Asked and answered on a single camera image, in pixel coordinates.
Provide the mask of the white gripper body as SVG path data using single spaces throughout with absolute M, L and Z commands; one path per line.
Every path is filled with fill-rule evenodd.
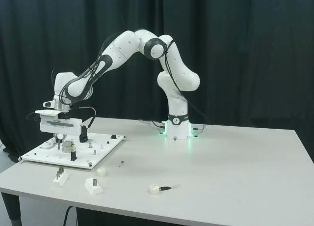
M 42 119 L 40 122 L 40 131 L 53 134 L 79 136 L 81 134 L 81 125 L 82 120 L 77 118 L 57 121 Z

